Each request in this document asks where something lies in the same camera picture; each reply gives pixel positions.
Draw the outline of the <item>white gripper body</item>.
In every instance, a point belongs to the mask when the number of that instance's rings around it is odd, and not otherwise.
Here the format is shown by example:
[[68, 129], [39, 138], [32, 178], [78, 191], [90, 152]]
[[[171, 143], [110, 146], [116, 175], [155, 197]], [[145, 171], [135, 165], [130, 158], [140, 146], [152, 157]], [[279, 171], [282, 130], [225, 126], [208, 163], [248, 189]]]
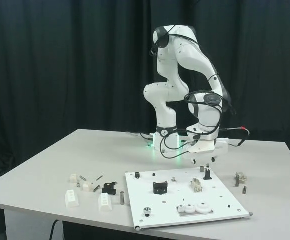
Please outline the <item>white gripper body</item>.
[[199, 140], [188, 148], [191, 154], [223, 154], [228, 151], [228, 139]]

